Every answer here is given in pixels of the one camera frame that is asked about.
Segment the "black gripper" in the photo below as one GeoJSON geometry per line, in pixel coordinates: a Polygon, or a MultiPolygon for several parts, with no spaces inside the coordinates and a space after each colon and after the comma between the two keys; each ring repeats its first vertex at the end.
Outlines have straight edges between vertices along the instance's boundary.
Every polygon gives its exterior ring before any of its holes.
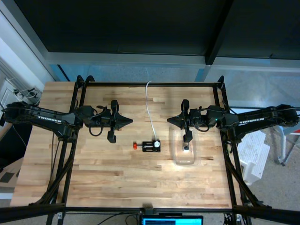
{"type": "Polygon", "coordinates": [[[206,127],[201,119],[200,108],[191,109],[189,112],[188,110],[189,101],[187,99],[184,99],[181,103],[182,114],[167,119],[168,123],[171,123],[179,127],[181,130],[185,131],[185,134],[183,136],[184,143],[189,143],[193,139],[193,134],[190,130],[190,127],[193,127],[199,132],[206,132],[206,129],[200,129],[206,127]]]}
{"type": "Polygon", "coordinates": [[[107,140],[110,143],[116,143],[116,135],[115,135],[115,129],[117,124],[117,130],[120,130],[126,125],[129,125],[133,123],[133,120],[127,117],[124,117],[118,113],[119,110],[119,104],[117,100],[111,101],[111,111],[112,113],[108,112],[107,116],[104,119],[104,128],[110,128],[107,134],[107,140]]]}

